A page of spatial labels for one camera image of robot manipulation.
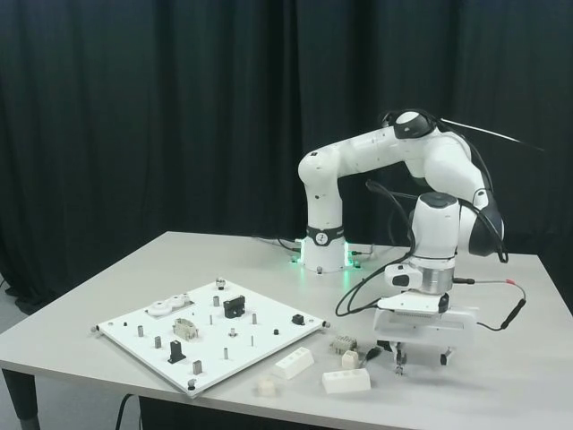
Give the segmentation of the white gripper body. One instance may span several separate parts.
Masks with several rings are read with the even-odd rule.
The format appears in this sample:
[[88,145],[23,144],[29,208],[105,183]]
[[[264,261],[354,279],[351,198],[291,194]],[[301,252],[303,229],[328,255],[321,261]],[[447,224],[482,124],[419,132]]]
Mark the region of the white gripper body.
[[475,329],[475,307],[451,307],[443,314],[377,310],[373,321],[378,340],[411,344],[471,344]]

